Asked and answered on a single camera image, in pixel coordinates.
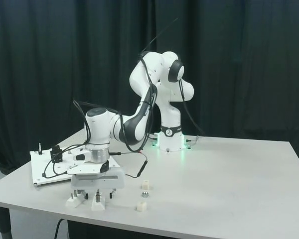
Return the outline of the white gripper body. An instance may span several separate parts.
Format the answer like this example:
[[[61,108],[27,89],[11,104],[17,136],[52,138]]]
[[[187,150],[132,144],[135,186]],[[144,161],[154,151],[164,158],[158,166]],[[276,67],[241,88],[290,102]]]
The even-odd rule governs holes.
[[[120,167],[97,174],[74,174],[71,178],[71,187],[78,190],[123,189],[124,186],[125,172]]]

